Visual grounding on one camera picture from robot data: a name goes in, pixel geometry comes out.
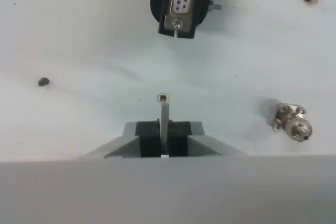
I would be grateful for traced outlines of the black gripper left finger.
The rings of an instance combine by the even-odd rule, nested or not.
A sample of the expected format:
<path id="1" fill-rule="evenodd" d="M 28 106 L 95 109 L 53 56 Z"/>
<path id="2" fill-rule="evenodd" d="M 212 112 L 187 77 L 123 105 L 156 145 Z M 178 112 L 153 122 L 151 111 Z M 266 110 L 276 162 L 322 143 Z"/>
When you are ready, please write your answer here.
<path id="1" fill-rule="evenodd" d="M 121 136 L 99 146 L 81 159 L 141 158 L 161 155 L 159 121 L 127 122 Z"/>

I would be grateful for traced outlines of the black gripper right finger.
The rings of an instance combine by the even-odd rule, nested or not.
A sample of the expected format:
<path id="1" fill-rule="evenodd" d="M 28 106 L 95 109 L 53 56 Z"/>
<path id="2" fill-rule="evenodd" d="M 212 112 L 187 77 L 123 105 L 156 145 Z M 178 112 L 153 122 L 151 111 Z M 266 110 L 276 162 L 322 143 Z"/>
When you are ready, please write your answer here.
<path id="1" fill-rule="evenodd" d="M 235 156 L 247 154 L 205 134 L 201 121 L 169 121 L 167 150 L 170 157 Z"/>

